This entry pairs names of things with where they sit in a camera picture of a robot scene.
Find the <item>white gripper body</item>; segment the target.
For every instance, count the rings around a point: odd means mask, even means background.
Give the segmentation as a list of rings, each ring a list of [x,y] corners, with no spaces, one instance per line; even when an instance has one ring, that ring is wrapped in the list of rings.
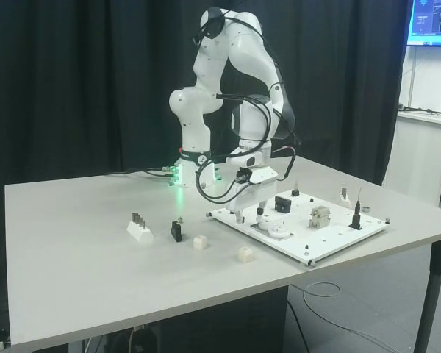
[[[230,210],[234,213],[254,205],[258,206],[261,202],[273,198],[277,191],[277,181],[274,179],[255,185],[249,185],[246,182],[243,184],[235,183],[234,195],[240,191],[241,193],[230,201]]]

